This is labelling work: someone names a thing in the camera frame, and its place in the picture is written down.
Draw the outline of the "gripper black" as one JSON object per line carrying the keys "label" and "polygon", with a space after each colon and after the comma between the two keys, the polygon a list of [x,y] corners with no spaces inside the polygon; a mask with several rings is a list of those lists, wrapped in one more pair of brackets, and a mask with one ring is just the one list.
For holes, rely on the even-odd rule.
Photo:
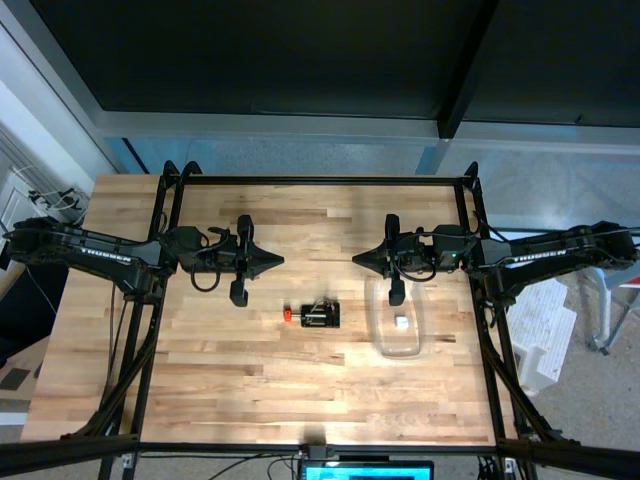
{"label": "gripper black", "polygon": [[219,236],[218,242],[212,246],[211,258],[215,271],[233,273],[235,279],[230,284],[230,300],[236,307],[246,307],[248,291],[245,279],[256,278],[262,273],[284,263],[280,255],[268,252],[256,244],[251,244],[254,235],[254,224],[249,215],[241,215],[237,221],[237,233],[233,235],[229,229],[210,227],[209,231]]}
{"label": "gripper black", "polygon": [[365,269],[371,270],[382,278],[385,277],[385,248],[389,264],[391,287],[389,290],[389,304],[397,307],[406,298],[405,280],[415,283],[426,283],[435,278],[435,260],[430,246],[420,241],[428,238],[422,227],[415,232],[400,231],[400,220],[395,214],[388,214],[385,220],[385,242],[377,247],[356,254],[353,262]]}

